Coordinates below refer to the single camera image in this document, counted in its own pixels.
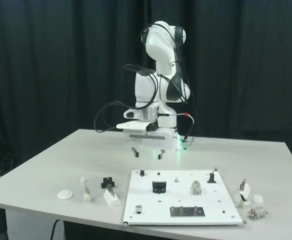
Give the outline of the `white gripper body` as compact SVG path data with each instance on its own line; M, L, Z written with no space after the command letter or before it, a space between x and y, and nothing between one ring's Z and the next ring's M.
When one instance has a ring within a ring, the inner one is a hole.
M175 129L158 128L156 131L123 131L123 144L129 148L151 148L160 151L175 150Z

